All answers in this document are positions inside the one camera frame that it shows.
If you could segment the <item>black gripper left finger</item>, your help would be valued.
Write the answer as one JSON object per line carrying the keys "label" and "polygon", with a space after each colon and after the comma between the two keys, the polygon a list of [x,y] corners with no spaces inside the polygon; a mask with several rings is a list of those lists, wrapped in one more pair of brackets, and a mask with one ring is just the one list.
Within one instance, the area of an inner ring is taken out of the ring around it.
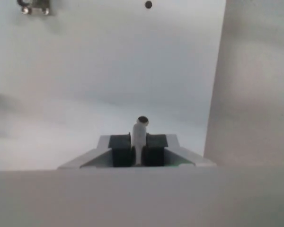
{"label": "black gripper left finger", "polygon": [[133,161],[130,134],[102,135],[96,148],[62,164],[59,168],[130,167]]}

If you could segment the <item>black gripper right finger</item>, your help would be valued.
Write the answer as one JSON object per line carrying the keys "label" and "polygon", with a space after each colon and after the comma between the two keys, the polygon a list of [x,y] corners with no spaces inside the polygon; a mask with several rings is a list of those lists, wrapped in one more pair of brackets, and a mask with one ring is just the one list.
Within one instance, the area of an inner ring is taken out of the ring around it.
{"label": "black gripper right finger", "polygon": [[214,167],[213,161],[180,145],[176,134],[148,134],[142,161],[148,167]]}

